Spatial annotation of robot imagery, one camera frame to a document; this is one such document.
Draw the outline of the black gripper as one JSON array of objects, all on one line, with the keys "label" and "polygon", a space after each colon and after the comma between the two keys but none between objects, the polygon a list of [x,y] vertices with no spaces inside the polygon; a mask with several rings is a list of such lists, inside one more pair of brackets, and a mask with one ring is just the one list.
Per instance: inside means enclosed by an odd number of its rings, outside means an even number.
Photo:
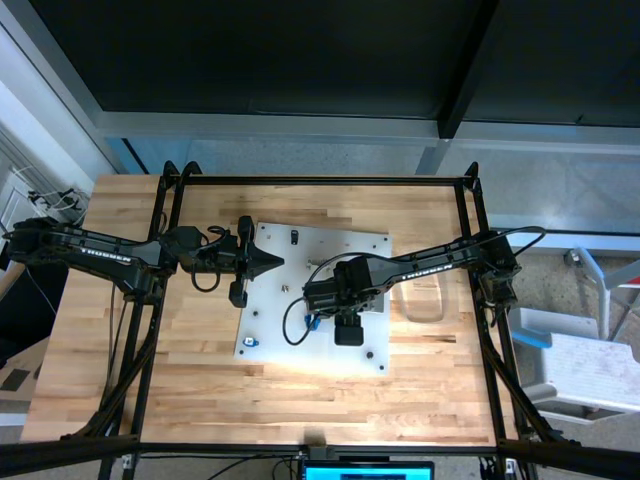
[{"label": "black gripper", "polygon": [[379,312],[379,296],[356,291],[336,279],[310,282],[304,286],[304,300],[309,312],[325,315],[348,315],[360,312]]},{"label": "black gripper", "polygon": [[229,287],[229,300],[234,307],[247,305],[247,281],[284,265],[283,258],[257,247],[254,238],[255,226],[251,217],[241,216],[237,234],[227,234],[218,250],[218,270],[235,277]]}]

